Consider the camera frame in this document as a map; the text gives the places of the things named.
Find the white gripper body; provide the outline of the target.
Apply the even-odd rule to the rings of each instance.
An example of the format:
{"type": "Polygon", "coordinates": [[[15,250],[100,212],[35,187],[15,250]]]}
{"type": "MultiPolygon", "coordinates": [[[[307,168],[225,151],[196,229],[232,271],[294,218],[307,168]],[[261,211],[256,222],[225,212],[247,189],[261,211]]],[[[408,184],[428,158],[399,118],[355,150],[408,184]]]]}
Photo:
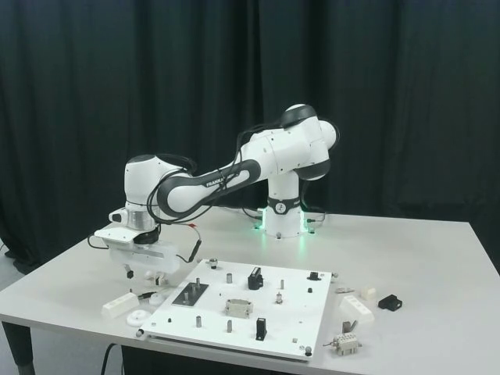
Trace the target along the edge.
{"type": "Polygon", "coordinates": [[[177,257],[178,248],[170,242],[114,245],[110,246],[109,251],[112,260],[124,266],[128,265],[132,270],[142,268],[171,274],[176,273],[180,268],[180,259],[177,257]]]}

